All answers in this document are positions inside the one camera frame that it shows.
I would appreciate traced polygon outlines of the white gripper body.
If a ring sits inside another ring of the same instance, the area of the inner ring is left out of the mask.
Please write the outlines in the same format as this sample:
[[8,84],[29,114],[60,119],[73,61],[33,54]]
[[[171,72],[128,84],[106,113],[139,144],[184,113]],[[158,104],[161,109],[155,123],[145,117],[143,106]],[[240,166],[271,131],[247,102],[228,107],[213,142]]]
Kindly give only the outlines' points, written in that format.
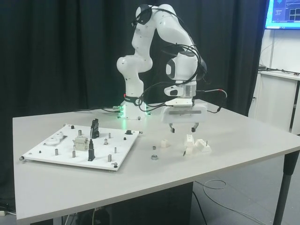
[[199,123],[207,118],[207,104],[195,104],[192,107],[165,106],[161,112],[163,123]]

